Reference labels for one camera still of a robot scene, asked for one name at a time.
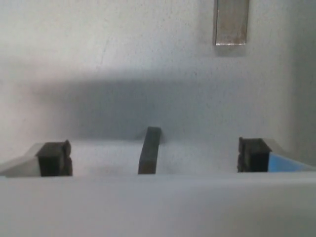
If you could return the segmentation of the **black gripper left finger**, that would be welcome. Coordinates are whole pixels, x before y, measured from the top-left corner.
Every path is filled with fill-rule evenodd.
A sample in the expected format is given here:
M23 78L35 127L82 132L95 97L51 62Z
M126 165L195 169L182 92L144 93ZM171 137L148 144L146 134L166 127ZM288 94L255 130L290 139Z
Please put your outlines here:
M0 164L1 177L73 176L71 143L34 144L24 155Z

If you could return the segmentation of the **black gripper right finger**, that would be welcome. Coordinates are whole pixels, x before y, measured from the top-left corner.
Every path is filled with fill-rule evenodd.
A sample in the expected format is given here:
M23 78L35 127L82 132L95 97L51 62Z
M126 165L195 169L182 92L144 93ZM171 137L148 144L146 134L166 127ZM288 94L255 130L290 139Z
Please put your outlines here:
M239 137L238 172L305 172L315 170L315 166L291 157L273 139Z

